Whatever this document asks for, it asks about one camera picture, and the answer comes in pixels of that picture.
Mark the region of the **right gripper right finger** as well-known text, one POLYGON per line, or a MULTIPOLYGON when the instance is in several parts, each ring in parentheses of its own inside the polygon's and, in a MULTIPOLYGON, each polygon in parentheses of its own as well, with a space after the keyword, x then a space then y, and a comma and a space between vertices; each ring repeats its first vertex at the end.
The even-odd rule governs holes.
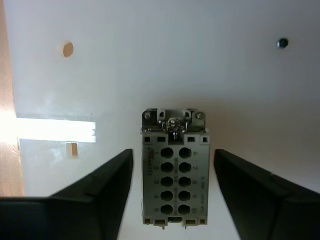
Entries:
POLYGON ((318 240, 319 193, 216 149, 218 184, 242 240, 318 240))

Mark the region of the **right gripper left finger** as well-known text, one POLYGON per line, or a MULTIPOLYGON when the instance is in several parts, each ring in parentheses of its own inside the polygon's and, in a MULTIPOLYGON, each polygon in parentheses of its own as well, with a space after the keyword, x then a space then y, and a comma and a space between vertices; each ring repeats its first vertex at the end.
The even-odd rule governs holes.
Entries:
POLYGON ((3 197, 2 240, 115 240, 133 172, 125 149, 99 168, 47 197, 3 197))

